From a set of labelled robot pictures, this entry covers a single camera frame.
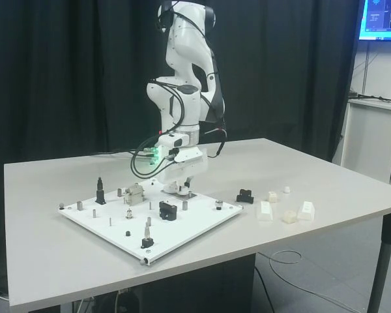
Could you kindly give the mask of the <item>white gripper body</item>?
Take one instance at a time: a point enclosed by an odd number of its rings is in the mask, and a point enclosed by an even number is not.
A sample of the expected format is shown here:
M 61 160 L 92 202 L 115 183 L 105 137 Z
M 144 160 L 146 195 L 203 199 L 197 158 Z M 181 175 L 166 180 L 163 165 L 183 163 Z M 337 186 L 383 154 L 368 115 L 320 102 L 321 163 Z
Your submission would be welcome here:
M 163 184 L 177 182 L 178 185 L 183 185 L 187 179 L 205 172 L 207 168 L 208 159 L 206 155 L 185 162 L 169 162 L 166 169 L 158 175 L 158 180 Z

